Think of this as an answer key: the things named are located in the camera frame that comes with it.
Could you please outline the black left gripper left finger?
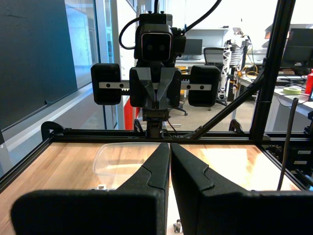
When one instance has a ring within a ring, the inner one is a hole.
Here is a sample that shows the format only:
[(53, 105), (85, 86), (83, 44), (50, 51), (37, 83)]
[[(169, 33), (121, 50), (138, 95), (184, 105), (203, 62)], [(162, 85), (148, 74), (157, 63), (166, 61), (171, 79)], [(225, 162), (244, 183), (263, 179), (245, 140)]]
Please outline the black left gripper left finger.
[(160, 144), (116, 190), (36, 190), (18, 198), (18, 235), (164, 235), (170, 148)]

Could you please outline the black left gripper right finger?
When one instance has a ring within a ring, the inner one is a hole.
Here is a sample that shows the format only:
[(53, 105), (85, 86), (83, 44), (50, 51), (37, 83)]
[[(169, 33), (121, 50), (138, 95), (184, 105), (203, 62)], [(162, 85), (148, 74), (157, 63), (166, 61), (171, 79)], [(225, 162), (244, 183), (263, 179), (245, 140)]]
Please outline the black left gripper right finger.
[(171, 176), (186, 235), (312, 233), (311, 191), (249, 191), (214, 171), (177, 143)]

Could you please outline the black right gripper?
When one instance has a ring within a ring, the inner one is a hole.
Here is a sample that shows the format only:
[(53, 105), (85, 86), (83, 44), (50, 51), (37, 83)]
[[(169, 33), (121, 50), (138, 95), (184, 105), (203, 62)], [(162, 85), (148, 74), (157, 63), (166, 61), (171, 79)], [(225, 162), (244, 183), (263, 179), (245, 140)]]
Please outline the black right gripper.
[(193, 66), (189, 74), (182, 74), (178, 68), (134, 67), (129, 80), (123, 81), (118, 64), (95, 64), (91, 79), (98, 105), (117, 105), (128, 95), (133, 107), (176, 108), (181, 90), (187, 90), (191, 106), (211, 107), (216, 102), (220, 70), (216, 66)]

